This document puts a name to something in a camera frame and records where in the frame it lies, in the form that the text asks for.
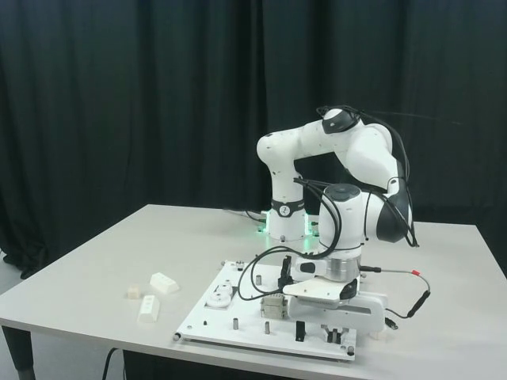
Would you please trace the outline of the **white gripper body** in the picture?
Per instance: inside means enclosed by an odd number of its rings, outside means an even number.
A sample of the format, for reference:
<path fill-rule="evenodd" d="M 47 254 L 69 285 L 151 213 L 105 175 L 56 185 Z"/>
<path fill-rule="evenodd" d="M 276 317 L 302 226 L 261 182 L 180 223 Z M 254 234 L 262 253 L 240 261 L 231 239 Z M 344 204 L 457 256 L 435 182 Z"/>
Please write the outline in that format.
<path fill-rule="evenodd" d="M 293 297 L 288 303 L 288 316 L 293 320 L 332 328 L 383 331 L 387 306 L 385 294 L 358 294 L 334 306 Z"/>

